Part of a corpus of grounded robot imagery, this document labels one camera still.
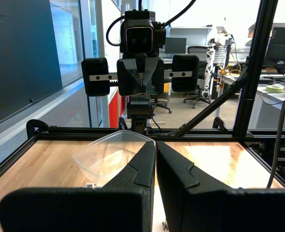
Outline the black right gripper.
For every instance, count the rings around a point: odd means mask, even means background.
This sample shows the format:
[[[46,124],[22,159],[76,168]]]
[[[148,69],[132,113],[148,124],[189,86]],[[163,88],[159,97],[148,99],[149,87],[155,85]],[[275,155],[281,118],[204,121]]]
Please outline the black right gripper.
[[[119,59],[115,73],[109,72],[106,58],[87,58],[81,67],[88,96],[106,96],[111,87],[118,87],[120,95],[160,95],[167,78],[174,92],[189,93],[196,90],[199,58],[175,55],[170,64],[159,57]]]

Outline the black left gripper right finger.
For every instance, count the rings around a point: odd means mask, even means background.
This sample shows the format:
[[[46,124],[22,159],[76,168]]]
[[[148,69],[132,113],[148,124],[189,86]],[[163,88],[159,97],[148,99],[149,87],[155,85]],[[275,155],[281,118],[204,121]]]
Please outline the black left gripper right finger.
[[[285,189],[231,188],[164,142],[156,145],[171,232],[285,232]]]

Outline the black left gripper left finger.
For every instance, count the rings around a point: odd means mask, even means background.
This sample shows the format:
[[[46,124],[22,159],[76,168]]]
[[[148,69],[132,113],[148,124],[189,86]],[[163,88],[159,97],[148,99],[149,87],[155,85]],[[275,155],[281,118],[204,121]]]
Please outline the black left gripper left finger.
[[[100,188],[21,188],[0,201],[5,232],[149,232],[156,148],[146,142]]]

